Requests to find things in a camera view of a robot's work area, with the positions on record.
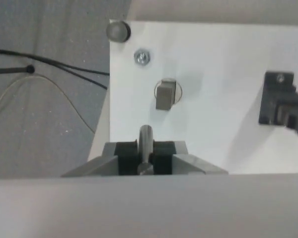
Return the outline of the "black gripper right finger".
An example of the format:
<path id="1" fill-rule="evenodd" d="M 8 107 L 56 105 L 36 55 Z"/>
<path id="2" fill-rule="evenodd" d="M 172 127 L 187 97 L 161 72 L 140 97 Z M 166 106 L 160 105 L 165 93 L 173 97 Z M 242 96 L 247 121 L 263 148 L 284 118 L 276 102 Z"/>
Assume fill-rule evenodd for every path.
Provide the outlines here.
<path id="1" fill-rule="evenodd" d="M 228 174 L 228 171 L 189 154 L 185 141 L 155 141 L 151 162 L 155 175 Z"/>

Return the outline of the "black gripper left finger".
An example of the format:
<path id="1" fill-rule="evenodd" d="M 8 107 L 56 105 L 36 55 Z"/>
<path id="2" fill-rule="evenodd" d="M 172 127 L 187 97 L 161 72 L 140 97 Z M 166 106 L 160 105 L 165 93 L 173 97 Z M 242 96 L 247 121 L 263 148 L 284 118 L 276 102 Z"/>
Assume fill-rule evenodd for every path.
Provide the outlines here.
<path id="1" fill-rule="evenodd" d="M 137 141 L 107 142 L 102 154 L 63 174 L 63 177 L 135 176 L 140 164 Z"/>

